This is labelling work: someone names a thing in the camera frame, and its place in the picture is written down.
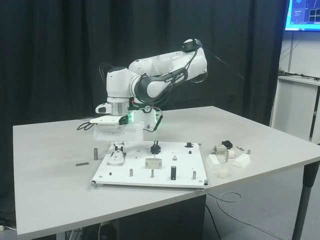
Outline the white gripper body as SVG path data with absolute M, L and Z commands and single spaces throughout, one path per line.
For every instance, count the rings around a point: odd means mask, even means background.
M 98 124 L 93 136 L 97 141 L 138 142 L 143 140 L 143 129 L 143 122 L 119 126 Z

